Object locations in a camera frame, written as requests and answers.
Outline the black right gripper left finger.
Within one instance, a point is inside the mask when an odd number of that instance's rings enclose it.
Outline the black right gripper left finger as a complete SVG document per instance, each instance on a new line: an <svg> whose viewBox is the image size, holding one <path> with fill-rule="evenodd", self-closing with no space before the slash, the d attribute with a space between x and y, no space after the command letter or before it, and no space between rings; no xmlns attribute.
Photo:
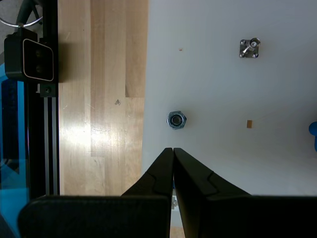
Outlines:
<svg viewBox="0 0 317 238"><path fill-rule="evenodd" d="M173 190L165 148L121 196L45 196L18 215L23 238L167 238Z"/></svg>

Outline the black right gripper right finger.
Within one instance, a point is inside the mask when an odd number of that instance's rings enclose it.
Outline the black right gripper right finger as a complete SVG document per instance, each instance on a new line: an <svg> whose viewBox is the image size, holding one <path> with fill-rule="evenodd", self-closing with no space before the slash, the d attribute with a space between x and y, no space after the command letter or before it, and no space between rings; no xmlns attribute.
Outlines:
<svg viewBox="0 0 317 238"><path fill-rule="evenodd" d="M188 238L314 238L314 196L251 195L181 148L174 149L174 184Z"/></svg>

